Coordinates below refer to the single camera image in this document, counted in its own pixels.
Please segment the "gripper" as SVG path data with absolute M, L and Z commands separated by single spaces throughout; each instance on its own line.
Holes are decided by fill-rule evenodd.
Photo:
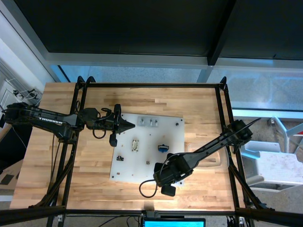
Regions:
M 178 159 L 180 153 L 167 155 L 165 162 L 162 165 L 162 194 L 167 196 L 175 196 L 176 187 L 172 186 L 173 183 L 178 182 L 181 178 Z
M 116 139 L 116 134 L 119 130 L 119 125 L 122 124 L 120 128 L 120 133 L 123 133 L 127 130 L 135 128 L 135 124 L 128 122 L 124 118 L 124 114 L 121 115 L 121 105 L 120 104 L 115 104 L 114 106 L 114 111 L 110 114 L 110 116 L 106 119 L 106 130 L 111 131 L 111 134 L 109 136 L 109 144 L 112 147 L 117 146 L 117 139 Z

